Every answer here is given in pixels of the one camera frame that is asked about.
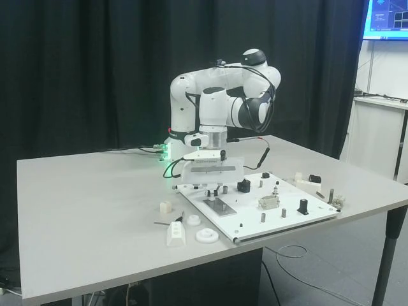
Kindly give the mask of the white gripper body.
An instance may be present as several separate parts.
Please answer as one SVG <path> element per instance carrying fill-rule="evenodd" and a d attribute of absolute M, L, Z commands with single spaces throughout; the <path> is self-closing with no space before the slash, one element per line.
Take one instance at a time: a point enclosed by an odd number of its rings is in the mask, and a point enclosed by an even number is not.
<path fill-rule="evenodd" d="M 226 184 L 244 179 L 244 158 L 228 157 L 223 161 L 194 162 L 183 165 L 181 180 L 183 184 Z"/>

